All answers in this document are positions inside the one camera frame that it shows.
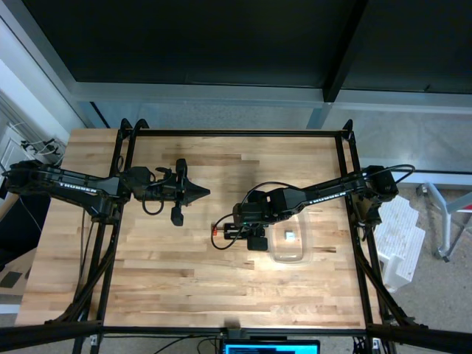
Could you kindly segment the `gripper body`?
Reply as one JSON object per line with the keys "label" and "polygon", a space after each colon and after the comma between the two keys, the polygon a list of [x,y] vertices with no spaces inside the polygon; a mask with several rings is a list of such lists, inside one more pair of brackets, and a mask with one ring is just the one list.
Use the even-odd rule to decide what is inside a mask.
{"label": "gripper body", "polygon": [[185,204],[186,183],[187,162],[185,159],[178,159],[175,172],[171,174],[170,180],[164,184],[164,201],[174,203],[170,213],[170,219],[174,226],[184,224],[181,208]]}
{"label": "gripper body", "polygon": [[267,251],[267,238],[263,226],[257,226],[248,230],[246,239],[249,251]]}

